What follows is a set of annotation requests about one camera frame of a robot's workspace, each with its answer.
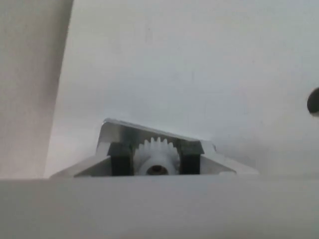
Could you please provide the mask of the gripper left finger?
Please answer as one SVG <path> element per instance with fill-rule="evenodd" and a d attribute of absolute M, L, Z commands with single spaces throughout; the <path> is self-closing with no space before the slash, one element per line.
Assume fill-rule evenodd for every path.
<path fill-rule="evenodd" d="M 132 176 L 132 146 L 121 142 L 102 142 L 95 155 L 54 173 L 52 178 Z"/>

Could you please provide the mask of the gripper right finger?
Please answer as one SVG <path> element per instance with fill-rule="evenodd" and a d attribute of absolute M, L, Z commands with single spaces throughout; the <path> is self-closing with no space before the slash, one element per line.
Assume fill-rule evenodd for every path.
<path fill-rule="evenodd" d="M 180 140 L 177 142 L 180 157 L 180 175 L 258 175 L 255 168 L 219 154 L 211 141 Z"/>

